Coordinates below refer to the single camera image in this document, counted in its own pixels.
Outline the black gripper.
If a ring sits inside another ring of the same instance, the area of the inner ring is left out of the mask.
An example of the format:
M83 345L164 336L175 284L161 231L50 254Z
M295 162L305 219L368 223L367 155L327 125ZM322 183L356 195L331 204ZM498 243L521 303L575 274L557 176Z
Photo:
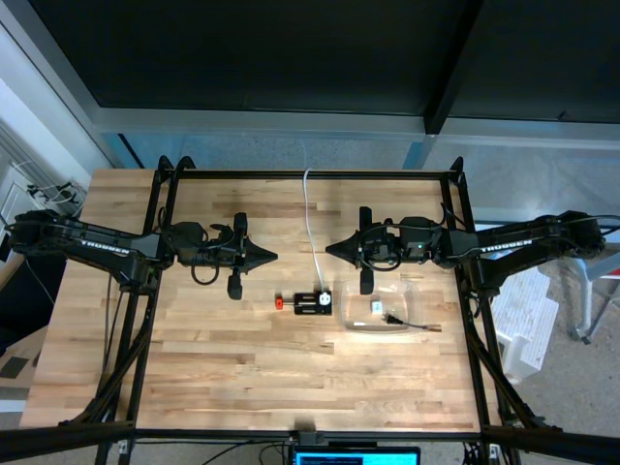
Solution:
M241 300L241 273L246 267L246 255L248 255L247 272L277 261L278 256L256 245L250 237L247 237L248 219L244 212L234 215L231 227L212 225L211 228L219 234L208 246L209 263L216 269L223 267L232 271L228 279L227 293L230 299Z
M400 237L388 229L393 226L390 219L386 224L372 222L372 209L359 209L359 231L349 238L328 245L325 252L354 268L361 268L359 291L371 295L374 291L374 272L394 271L402 262Z

